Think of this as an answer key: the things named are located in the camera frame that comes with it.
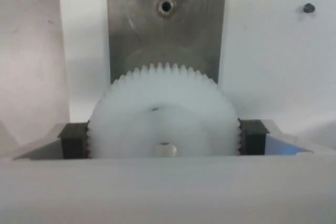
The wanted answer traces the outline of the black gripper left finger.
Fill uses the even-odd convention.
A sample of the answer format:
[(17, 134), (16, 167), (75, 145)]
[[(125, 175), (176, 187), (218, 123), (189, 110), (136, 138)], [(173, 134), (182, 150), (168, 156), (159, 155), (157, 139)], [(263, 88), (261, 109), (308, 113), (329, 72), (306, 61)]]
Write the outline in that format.
[(88, 123), (56, 124), (43, 138), (12, 152), (12, 159), (33, 161), (87, 159)]

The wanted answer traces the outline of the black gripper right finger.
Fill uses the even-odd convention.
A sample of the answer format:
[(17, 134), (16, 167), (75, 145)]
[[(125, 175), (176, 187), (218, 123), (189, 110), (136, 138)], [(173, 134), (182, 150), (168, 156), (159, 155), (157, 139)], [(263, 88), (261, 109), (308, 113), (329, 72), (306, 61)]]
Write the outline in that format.
[(296, 155), (311, 153), (295, 136), (286, 134), (272, 120), (239, 119), (240, 155)]

